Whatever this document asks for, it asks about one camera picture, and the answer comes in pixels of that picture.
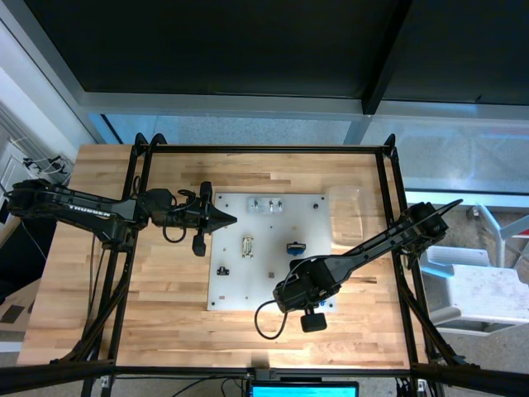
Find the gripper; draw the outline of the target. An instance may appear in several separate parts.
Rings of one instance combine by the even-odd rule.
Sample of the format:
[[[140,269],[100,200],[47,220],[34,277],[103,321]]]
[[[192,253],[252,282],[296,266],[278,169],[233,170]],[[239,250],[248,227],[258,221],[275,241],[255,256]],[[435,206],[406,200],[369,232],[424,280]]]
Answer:
[[[303,332],[326,330],[325,314],[315,312],[320,303],[327,299],[324,290],[317,289],[310,282],[294,280],[279,283],[273,291],[273,296],[282,313],[303,311],[300,318]]]
[[[192,242],[193,254],[204,257],[207,249],[205,235],[237,223],[236,217],[212,205],[212,183],[209,181],[201,183],[198,196],[185,189],[181,189],[179,194],[187,197],[186,203],[167,212],[166,227],[180,228],[182,236],[176,240],[166,236],[166,241],[178,244],[185,239],[188,229],[196,230]]]

